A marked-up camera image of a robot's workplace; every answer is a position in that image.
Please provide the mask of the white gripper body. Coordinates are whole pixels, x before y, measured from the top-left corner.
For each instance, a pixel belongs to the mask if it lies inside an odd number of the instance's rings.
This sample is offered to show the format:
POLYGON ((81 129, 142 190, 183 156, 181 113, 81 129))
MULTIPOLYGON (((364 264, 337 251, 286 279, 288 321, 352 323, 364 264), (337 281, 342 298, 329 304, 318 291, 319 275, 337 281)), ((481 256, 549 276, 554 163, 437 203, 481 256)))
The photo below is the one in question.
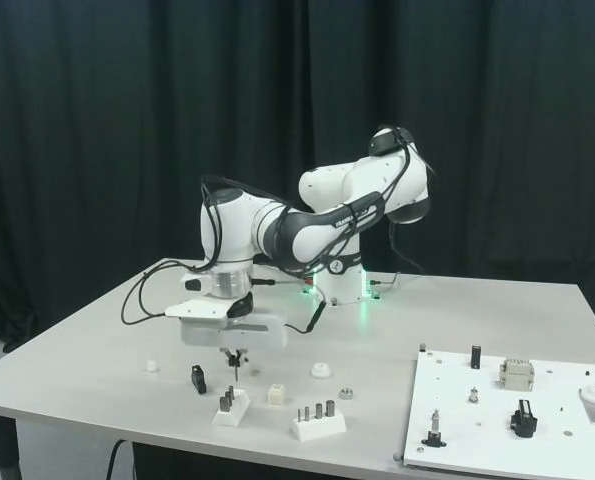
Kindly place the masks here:
POLYGON ((248 315, 224 325, 181 320, 180 334, 188 345, 220 349, 284 349, 288 342, 280 315, 248 315))

